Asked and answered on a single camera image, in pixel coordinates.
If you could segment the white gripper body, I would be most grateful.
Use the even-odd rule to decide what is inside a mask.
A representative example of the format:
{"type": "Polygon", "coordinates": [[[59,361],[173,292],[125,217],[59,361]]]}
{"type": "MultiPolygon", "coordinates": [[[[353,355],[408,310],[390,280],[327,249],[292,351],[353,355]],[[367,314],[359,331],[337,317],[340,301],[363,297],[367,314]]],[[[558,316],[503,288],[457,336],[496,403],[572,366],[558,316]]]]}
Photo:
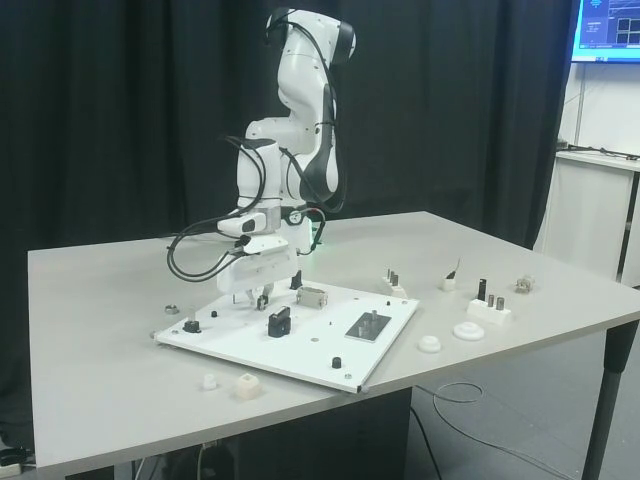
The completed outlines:
{"type": "Polygon", "coordinates": [[[291,247],[255,255],[235,255],[229,266],[216,276],[216,285],[223,294],[236,294],[292,277],[297,271],[297,254],[291,247]]]}

